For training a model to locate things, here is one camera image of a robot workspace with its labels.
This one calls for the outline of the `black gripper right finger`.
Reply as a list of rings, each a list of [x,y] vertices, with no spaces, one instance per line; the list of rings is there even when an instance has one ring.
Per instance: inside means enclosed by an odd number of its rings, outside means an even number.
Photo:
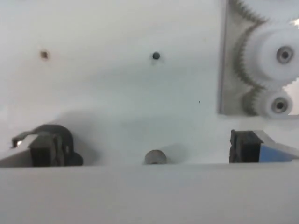
[[[264,131],[231,131],[230,163],[290,162],[299,159],[299,150],[274,141]]]

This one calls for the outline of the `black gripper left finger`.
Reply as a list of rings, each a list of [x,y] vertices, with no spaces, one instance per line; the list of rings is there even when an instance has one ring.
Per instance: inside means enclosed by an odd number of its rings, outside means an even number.
[[[16,147],[0,154],[1,167],[63,167],[64,152],[60,136],[31,134],[18,140]]]

